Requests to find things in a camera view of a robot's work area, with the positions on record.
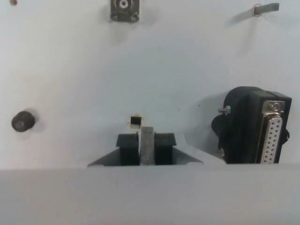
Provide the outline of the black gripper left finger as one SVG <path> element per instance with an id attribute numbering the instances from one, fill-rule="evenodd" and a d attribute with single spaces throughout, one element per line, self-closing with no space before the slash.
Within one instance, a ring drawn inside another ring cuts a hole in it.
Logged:
<path id="1" fill-rule="evenodd" d="M 136 166 L 140 164 L 139 134 L 119 134 L 116 149 L 88 164 L 92 166 Z"/>

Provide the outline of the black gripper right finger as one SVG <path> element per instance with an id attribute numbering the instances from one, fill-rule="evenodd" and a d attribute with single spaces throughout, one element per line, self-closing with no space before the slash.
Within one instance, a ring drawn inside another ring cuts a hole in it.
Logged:
<path id="1" fill-rule="evenodd" d="M 154 159 L 155 165 L 203 164 L 201 160 L 177 148 L 174 133 L 154 133 Z"/>

